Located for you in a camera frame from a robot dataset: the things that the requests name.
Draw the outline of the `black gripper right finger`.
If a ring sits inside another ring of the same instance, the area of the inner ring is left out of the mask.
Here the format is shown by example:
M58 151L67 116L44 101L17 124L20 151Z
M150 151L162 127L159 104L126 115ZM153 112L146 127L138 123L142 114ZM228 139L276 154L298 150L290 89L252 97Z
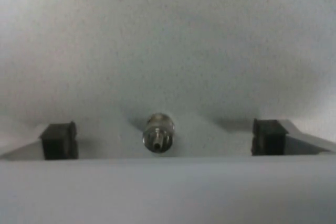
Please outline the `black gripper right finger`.
M300 131L289 120L253 122L253 156L335 154L335 143Z

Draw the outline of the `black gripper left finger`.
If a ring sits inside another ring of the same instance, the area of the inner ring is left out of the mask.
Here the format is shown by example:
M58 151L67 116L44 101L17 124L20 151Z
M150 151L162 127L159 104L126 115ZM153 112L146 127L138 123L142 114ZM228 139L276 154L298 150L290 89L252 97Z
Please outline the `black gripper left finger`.
M75 122L40 124L24 137L1 147L1 160L78 159Z

